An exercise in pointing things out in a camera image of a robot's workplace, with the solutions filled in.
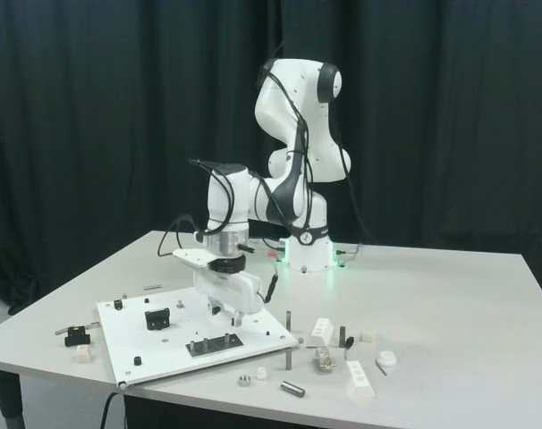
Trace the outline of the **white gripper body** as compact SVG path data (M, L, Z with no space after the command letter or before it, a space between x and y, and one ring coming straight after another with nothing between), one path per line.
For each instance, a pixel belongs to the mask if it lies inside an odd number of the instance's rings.
M258 296L261 280L245 271L223 274L199 269L193 273L193 285L207 296L211 307L228 306L243 314L256 314L263 308Z

